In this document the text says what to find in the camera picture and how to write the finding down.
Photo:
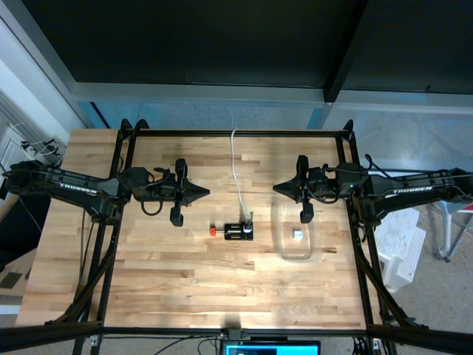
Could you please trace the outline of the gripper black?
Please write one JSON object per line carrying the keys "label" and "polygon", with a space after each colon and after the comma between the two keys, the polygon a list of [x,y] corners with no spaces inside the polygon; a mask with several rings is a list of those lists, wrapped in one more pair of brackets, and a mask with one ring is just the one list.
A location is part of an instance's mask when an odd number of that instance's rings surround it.
{"label": "gripper black", "polygon": [[[146,185],[141,197],[141,210],[144,214],[154,217],[161,213],[165,202],[172,202],[174,206],[170,210],[170,221],[173,226],[182,227],[184,216],[181,213],[181,208],[184,205],[186,189],[190,191],[186,197],[187,206],[210,195],[210,190],[187,180],[188,166],[182,158],[176,160],[174,173],[171,173],[170,169],[161,167],[155,167],[154,171],[160,173],[162,177]],[[160,206],[156,212],[148,212],[145,202],[158,202]]]}
{"label": "gripper black", "polygon": [[308,157],[305,155],[298,156],[296,179],[292,178],[274,185],[273,191],[279,196],[301,203],[301,223],[310,223],[314,217],[311,199],[327,205],[334,204],[340,199],[340,188],[336,180],[328,178],[323,168],[310,168]]}

